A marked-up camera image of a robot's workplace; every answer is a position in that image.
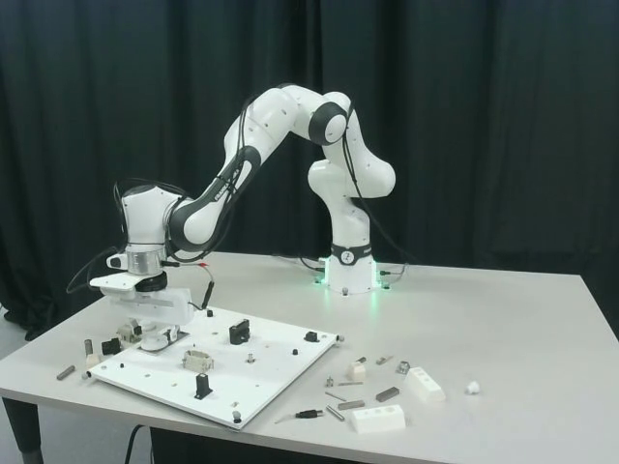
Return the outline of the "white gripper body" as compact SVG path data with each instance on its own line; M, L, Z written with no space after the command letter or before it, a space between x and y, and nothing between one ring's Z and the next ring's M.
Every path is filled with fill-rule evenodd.
M191 292L187 288L166 288L155 292L107 293L110 307L126 317L168 326L184 326L193 319Z

